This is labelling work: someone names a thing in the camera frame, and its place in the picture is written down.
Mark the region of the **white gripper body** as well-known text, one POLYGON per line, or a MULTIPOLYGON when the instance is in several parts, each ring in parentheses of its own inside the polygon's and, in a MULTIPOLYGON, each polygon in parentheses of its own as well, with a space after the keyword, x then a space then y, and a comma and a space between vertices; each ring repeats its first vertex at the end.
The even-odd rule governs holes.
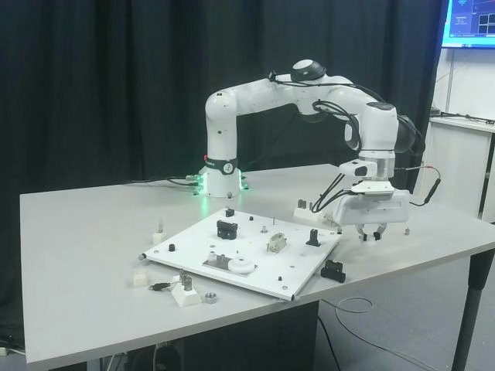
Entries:
POLYGON ((333 220, 340 226, 402 223, 409 216, 409 192, 396 189, 390 199, 344 196, 333 208, 333 220))

